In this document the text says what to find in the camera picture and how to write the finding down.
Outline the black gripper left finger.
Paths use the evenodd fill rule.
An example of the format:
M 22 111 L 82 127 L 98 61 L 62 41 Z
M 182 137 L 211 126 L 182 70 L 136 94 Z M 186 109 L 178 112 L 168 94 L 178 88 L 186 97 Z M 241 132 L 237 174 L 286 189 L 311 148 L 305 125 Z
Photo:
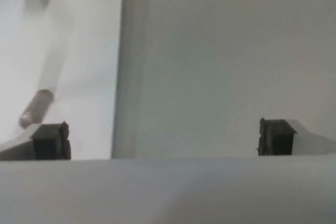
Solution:
M 2 161 L 71 160 L 69 125 L 32 124 L 16 138 L 1 143 Z

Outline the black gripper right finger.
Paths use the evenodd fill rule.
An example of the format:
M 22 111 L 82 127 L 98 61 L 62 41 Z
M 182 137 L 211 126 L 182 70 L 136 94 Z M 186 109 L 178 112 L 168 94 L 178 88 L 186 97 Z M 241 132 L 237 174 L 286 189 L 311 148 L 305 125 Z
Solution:
M 308 131 L 298 120 L 261 118 L 259 133 L 259 156 L 335 154 L 335 139 Z

